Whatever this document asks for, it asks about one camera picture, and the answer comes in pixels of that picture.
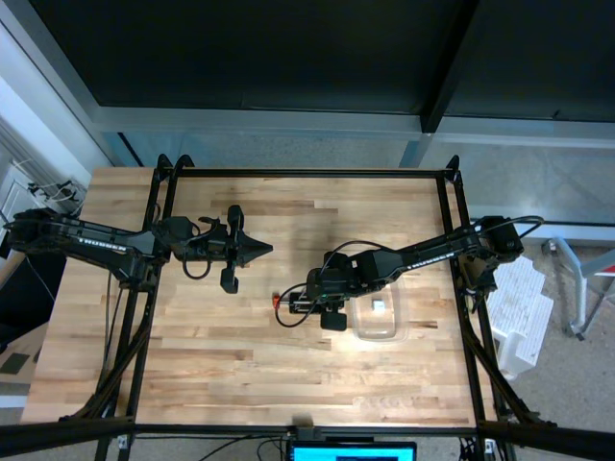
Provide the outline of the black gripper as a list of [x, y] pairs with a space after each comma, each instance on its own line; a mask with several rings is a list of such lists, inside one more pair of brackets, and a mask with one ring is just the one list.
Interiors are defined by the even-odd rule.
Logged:
[[220, 285], [228, 294], [238, 291], [235, 268], [246, 267], [253, 260], [273, 252], [273, 246], [247, 235], [243, 230], [244, 215], [240, 206], [230, 206], [228, 226], [218, 226], [209, 237], [208, 257], [212, 262], [225, 262], [220, 274]]
[[307, 298], [313, 304], [312, 313], [320, 315], [324, 330], [346, 330], [347, 314], [342, 312], [350, 298], [353, 282], [342, 269], [315, 268], [307, 275]]

